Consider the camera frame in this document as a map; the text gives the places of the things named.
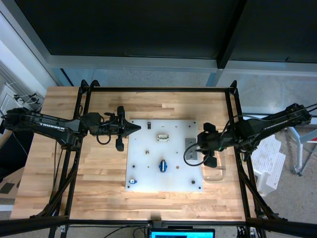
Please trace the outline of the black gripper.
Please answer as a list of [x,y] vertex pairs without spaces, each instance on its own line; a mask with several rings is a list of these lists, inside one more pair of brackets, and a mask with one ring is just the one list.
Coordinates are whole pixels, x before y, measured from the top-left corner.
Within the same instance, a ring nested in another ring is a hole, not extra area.
[[195,151],[205,155],[204,165],[210,168],[217,167],[217,158],[214,156],[215,151],[221,151],[223,147],[223,141],[221,133],[216,130],[215,125],[206,122],[204,123],[204,132],[197,135],[197,144],[199,147]]
[[119,106],[117,108],[117,115],[115,115],[115,113],[104,113],[104,115],[108,116],[109,119],[107,121],[102,122],[99,125],[99,135],[107,135],[108,141],[107,142],[99,141],[99,143],[101,145],[107,145],[111,141],[111,136],[117,135],[117,139],[115,141],[115,147],[117,151],[123,151],[124,150],[124,144],[122,141],[123,133],[124,133],[124,136],[129,136],[130,134],[139,131],[141,129],[141,126],[133,124],[125,120],[125,110],[123,106]]

